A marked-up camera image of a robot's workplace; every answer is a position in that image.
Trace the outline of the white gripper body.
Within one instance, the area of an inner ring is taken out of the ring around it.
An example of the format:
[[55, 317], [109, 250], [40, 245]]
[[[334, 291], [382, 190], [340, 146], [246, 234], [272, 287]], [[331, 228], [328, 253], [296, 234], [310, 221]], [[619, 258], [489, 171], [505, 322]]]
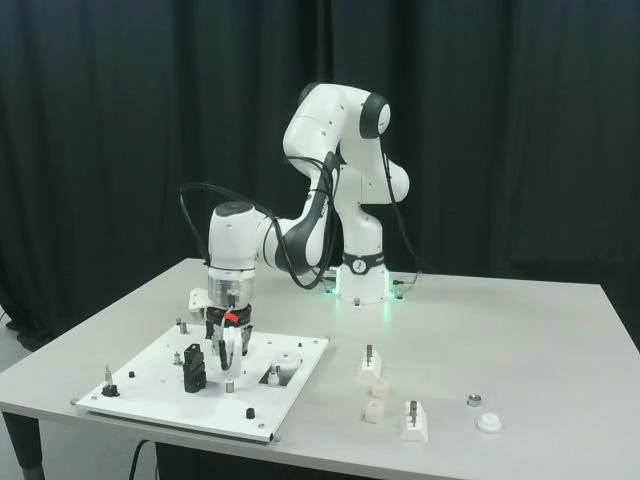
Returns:
[[243, 358], [242, 332], [238, 327], [225, 327], [221, 339], [221, 369], [225, 374], [241, 374]]

